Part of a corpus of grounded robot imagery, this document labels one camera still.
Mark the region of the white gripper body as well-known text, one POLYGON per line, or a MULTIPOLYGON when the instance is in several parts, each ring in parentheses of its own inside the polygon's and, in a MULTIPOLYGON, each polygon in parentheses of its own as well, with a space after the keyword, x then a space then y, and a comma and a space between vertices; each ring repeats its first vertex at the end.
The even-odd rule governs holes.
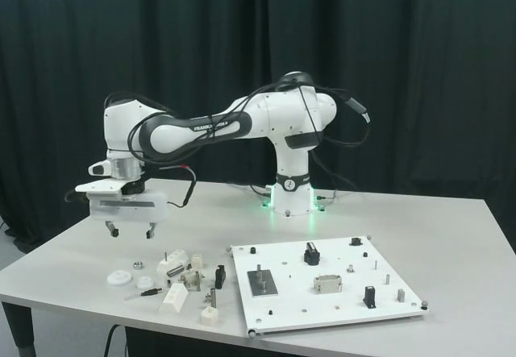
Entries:
POLYGON ((168 218, 164 193, 145 191, 132 195, 89 196, 90 216, 110 222, 162 222, 168 218))

